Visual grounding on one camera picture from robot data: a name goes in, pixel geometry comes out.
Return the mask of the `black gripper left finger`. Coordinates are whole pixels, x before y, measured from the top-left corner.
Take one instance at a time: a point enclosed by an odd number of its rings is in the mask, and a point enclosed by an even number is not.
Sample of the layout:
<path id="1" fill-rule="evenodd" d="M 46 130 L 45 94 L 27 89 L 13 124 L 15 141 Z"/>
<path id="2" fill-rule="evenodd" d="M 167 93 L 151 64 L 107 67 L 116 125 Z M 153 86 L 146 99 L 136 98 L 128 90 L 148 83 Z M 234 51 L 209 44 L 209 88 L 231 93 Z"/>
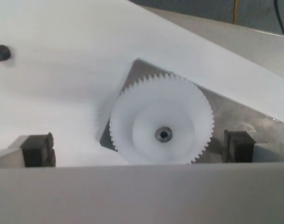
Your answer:
<path id="1" fill-rule="evenodd" d="M 54 137 L 47 134 L 21 135 L 0 149 L 0 168 L 55 167 Z"/>

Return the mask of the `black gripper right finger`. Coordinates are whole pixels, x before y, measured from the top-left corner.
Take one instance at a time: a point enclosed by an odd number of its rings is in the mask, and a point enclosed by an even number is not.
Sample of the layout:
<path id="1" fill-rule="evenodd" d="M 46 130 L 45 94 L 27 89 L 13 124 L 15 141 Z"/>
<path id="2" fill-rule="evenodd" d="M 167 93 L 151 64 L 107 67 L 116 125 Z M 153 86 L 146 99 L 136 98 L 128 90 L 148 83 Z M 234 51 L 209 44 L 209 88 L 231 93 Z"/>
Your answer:
<path id="1" fill-rule="evenodd" d="M 224 163 L 284 162 L 284 147 L 255 131 L 224 131 Z"/>

